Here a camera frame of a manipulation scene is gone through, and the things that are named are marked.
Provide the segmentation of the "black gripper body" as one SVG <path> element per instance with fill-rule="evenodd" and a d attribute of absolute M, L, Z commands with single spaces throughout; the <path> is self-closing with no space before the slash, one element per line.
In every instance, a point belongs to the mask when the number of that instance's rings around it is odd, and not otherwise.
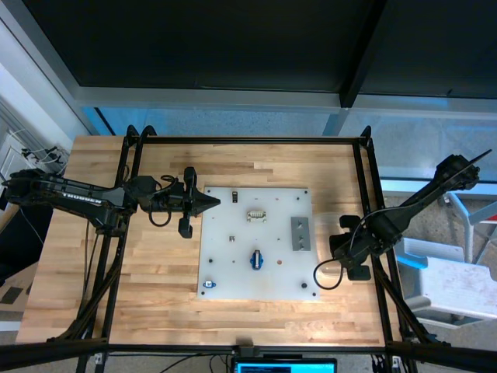
<path fill-rule="evenodd" d="M 184 239 L 191 239 L 193 236 L 193 227 L 190 224 L 191 217 L 196 217 L 195 192 L 197 174 L 193 167 L 186 167 L 183 173 L 183 181 L 175 178 L 174 184 L 169 192 L 169 209 L 171 212 L 180 212 L 182 217 L 179 219 L 178 232 Z"/>
<path fill-rule="evenodd" d="M 358 216 L 343 215 L 339 218 L 339 224 L 348 232 L 329 237 L 332 258 L 339 261 L 350 281 L 370 280 L 370 268 L 363 263 L 370 255 L 375 238 L 363 228 Z"/>

